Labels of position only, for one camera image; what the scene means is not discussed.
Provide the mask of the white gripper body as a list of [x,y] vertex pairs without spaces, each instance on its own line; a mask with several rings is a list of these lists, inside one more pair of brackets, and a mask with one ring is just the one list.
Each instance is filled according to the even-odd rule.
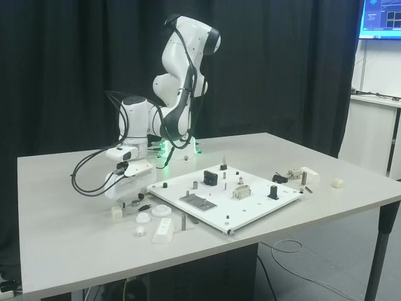
[[122,173],[107,174],[108,182],[104,187],[105,196],[109,199],[132,199],[139,193],[144,193],[147,187],[156,182],[156,169],[153,167],[132,177]]

